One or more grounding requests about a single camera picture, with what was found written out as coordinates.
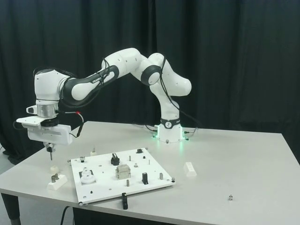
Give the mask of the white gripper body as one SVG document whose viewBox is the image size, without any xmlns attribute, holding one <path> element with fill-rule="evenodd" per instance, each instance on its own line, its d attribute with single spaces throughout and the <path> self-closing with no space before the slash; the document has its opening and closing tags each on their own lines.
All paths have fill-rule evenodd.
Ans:
<svg viewBox="0 0 300 225">
<path fill-rule="evenodd" d="M 53 143 L 53 144 L 71 144 L 71 127 L 69 125 L 58 124 L 54 127 L 35 126 L 29 127 L 28 137 L 31 140 Z"/>
</svg>

